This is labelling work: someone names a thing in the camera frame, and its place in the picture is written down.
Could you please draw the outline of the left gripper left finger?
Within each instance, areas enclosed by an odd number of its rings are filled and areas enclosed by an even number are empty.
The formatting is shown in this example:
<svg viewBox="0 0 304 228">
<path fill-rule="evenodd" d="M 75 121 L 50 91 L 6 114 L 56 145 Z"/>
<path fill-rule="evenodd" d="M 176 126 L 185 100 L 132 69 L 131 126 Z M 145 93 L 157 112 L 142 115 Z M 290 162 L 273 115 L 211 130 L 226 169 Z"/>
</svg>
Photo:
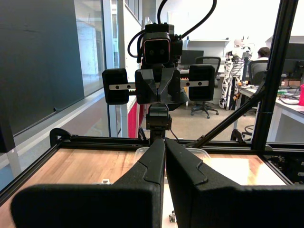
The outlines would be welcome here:
<svg viewBox="0 0 304 228">
<path fill-rule="evenodd" d="M 42 184 L 19 191 L 10 211 L 18 228 L 159 228 L 165 143 L 158 139 L 115 183 Z"/>
</svg>

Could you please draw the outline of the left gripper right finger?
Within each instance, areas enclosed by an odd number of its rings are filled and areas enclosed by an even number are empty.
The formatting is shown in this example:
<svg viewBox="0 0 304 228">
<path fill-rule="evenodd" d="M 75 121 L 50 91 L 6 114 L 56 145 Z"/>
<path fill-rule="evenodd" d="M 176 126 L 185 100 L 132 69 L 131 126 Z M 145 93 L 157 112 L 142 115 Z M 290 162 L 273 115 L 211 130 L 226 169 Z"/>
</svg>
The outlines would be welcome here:
<svg viewBox="0 0 304 228">
<path fill-rule="evenodd" d="M 304 189 L 243 186 L 167 139 L 166 174 L 180 228 L 301 228 Z"/>
</svg>

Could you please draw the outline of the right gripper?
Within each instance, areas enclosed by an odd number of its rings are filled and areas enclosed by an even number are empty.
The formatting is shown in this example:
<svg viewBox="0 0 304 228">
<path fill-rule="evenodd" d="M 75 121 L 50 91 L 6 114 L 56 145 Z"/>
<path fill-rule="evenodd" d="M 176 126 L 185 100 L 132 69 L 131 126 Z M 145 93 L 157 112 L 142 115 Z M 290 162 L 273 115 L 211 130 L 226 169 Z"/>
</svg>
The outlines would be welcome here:
<svg viewBox="0 0 304 228">
<path fill-rule="evenodd" d="M 135 81 L 128 82 L 126 69 L 107 69 L 103 72 L 105 99 L 108 104 L 126 104 L 129 96 L 137 103 L 183 104 L 187 101 L 211 100 L 215 83 L 215 68 L 210 65 L 192 65 L 188 74 L 176 67 L 139 69 Z"/>
</svg>

